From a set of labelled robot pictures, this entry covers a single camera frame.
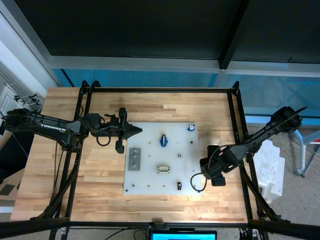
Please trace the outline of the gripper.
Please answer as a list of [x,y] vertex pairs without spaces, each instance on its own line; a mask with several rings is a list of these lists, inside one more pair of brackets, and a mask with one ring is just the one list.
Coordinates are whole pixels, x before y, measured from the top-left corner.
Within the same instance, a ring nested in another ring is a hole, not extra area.
[[222,174],[224,161],[219,156],[220,147],[209,145],[207,147],[207,157],[200,159],[200,170],[206,181],[210,181],[213,187],[223,187],[226,185],[225,177]]
[[118,140],[115,142],[115,150],[117,153],[124,153],[125,147],[123,145],[123,140],[127,140],[132,136],[141,133],[143,129],[127,122],[128,114],[124,107],[119,109],[118,117],[116,117],[114,114],[105,114],[105,116],[109,117],[110,121],[102,124],[100,136],[108,137],[108,142],[105,144],[101,143],[100,145],[102,147],[106,147],[111,143],[111,138],[117,137]]

